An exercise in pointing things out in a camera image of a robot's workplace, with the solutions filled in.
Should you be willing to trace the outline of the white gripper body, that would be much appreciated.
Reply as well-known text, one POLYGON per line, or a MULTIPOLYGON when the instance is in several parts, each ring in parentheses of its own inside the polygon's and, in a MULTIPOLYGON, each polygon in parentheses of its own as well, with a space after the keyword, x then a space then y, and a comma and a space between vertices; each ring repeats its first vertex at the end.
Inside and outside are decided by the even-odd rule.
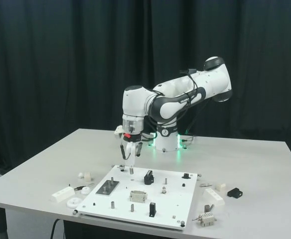
POLYGON ((126 145, 126 158, 132 157, 140 157, 141 155, 141 149, 142 149, 143 143, 140 142, 128 142, 126 145))

